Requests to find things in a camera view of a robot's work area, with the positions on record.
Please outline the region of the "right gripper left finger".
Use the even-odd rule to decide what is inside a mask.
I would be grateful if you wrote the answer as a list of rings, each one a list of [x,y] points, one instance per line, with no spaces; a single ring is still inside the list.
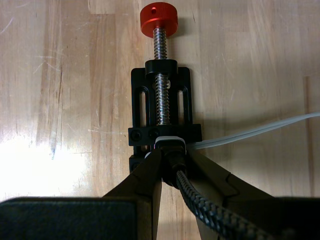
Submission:
[[[162,153],[154,150],[103,197],[17,197],[0,204],[3,240],[154,240]]]

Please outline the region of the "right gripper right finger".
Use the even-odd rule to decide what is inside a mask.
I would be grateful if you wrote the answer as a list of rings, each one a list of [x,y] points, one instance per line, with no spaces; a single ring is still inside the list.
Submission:
[[[272,196],[196,151],[186,165],[186,204],[203,239],[320,238],[319,198]]]

